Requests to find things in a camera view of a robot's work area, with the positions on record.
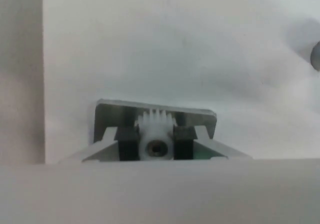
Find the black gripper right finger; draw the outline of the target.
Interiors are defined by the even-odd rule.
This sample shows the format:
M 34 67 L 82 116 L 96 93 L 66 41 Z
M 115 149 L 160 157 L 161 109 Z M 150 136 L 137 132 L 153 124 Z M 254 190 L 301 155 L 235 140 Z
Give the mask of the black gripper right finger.
M 175 160 L 239 160 L 251 159 L 248 154 L 210 138 L 203 125 L 177 126 L 173 129 Z

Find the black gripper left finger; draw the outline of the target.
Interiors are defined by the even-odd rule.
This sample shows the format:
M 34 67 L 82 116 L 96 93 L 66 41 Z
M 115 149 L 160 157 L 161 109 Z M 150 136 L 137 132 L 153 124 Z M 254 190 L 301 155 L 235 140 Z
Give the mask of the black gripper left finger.
M 61 162 L 134 162 L 140 160 L 139 131 L 133 126 L 94 128 L 91 142 Z

